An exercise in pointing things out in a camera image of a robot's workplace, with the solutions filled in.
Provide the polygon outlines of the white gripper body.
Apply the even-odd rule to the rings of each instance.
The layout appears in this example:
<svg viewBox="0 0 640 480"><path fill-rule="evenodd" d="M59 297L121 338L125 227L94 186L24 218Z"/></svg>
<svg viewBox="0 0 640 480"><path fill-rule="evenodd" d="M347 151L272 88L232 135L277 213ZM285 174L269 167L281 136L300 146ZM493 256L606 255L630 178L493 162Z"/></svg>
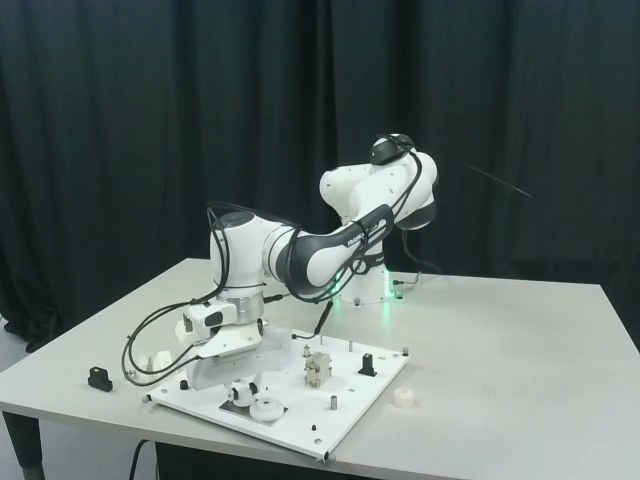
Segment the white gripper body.
<svg viewBox="0 0 640 480"><path fill-rule="evenodd" d="M205 390L279 367L280 349L261 346L225 357L197 360L187 367L187 380L192 389Z"/></svg>

